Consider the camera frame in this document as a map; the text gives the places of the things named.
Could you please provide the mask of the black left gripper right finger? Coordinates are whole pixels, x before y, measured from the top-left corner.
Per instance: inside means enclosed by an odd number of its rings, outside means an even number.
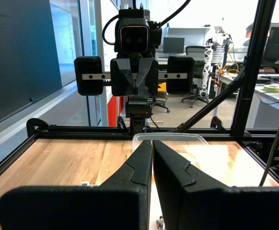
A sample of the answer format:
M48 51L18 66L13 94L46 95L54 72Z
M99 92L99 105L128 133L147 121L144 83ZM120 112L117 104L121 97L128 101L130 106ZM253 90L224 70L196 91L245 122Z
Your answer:
M279 187L229 187L159 140L153 170L168 230L279 230Z

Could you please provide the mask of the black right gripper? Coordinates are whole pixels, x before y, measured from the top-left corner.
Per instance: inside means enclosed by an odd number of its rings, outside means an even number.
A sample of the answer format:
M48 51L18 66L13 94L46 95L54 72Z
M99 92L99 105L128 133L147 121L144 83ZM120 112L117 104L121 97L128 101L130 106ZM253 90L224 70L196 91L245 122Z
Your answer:
M156 58L139 53L118 54L111 60L109 72L102 70L100 57L78 57L74 67L80 95L101 95L110 86L113 96L154 96L162 82L169 94L187 94L194 75L190 56L170 56L167 64L160 65Z

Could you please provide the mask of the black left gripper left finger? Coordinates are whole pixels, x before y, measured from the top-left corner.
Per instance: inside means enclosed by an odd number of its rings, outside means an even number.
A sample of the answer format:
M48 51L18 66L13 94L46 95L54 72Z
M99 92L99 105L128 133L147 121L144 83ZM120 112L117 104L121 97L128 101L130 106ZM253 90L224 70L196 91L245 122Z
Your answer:
M0 198L4 230L146 230L153 148L143 141L98 186L21 186Z

